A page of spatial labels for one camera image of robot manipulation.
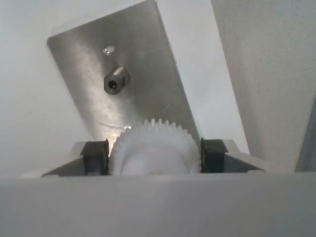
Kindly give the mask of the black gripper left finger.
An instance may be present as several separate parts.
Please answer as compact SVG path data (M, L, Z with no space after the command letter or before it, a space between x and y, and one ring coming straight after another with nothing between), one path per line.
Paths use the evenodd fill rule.
M41 172L41 177L102 176L109 174L109 141L75 143L56 165Z

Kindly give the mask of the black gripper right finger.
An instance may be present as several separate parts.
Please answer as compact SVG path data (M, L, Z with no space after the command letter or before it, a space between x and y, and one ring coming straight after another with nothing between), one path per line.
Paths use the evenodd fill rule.
M266 171L264 162L239 150L233 140L201 139L202 173L248 173Z

